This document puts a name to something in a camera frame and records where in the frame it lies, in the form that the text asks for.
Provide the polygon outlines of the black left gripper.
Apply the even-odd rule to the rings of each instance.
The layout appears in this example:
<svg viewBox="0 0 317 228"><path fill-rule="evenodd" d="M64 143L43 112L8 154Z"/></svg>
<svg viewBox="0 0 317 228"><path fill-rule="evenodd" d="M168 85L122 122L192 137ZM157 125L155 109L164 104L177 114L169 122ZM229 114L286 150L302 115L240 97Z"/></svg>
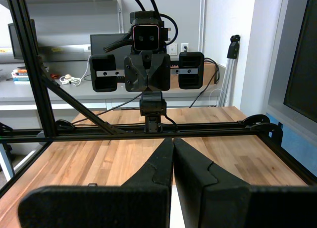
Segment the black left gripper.
<svg viewBox="0 0 317 228"><path fill-rule="evenodd" d="M149 51L125 56L122 69L117 68L113 54L93 55L89 64L96 92L116 91L118 83L124 83L128 92L168 91L171 75L178 76L180 89L199 89L203 85L204 55L201 52L180 53L176 69L172 68L167 53Z"/></svg>

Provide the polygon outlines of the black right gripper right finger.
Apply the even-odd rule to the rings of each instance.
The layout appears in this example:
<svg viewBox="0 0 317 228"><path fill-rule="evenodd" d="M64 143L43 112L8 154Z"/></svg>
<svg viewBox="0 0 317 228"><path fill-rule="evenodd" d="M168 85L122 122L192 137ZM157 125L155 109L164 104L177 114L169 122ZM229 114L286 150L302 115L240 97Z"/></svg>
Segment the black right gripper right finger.
<svg viewBox="0 0 317 228"><path fill-rule="evenodd" d="M174 140L174 174L188 228L313 228L315 186L250 185L186 141Z"/></svg>

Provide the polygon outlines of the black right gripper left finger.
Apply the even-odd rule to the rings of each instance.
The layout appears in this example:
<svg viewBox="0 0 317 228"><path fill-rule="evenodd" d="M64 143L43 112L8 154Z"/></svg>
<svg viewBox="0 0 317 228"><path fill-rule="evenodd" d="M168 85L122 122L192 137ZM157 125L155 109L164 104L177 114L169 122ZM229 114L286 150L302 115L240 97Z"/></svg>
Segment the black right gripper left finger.
<svg viewBox="0 0 317 228"><path fill-rule="evenodd" d="M173 140L166 138L121 186L44 186L19 203L23 228L167 228Z"/></svg>

